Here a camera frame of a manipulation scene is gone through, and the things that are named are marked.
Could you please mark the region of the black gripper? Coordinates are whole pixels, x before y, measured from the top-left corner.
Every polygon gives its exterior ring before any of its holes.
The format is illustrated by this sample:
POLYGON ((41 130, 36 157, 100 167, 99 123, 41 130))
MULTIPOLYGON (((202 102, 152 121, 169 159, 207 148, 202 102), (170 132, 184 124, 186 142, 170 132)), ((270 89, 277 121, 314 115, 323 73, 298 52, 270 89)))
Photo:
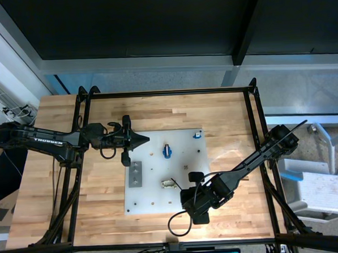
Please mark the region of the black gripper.
POLYGON ((114 150, 113 158, 116 155, 117 149, 123 149, 121 153, 121 163, 124 167, 131 165, 129 157, 130 145, 131 148, 137 148, 150 141, 149 137, 131 131, 131 118, 129 115, 122 117, 122 124, 118 122, 109 122, 108 126, 112 127, 112 131, 106 134, 106 147, 114 150))
POLYGON ((192 213, 191 219, 194 225, 209 224, 210 185, 211 181, 206 181, 204 173, 192 171, 188 174, 188 179, 193 186, 181 190, 181 199, 192 199, 191 202, 182 204, 182 208, 187 213, 192 213))

